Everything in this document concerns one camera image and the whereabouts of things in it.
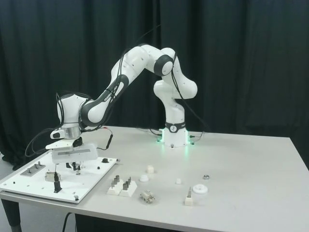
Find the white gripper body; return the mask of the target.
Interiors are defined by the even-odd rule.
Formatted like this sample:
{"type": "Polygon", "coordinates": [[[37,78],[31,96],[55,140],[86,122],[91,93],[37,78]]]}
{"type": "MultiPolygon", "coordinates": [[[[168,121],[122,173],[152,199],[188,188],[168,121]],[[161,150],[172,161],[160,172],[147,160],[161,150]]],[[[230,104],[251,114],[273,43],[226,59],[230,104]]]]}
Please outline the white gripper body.
{"type": "Polygon", "coordinates": [[[96,160],[98,157],[97,144],[86,143],[77,147],[52,149],[53,163],[80,163],[87,160],[96,160]]]}

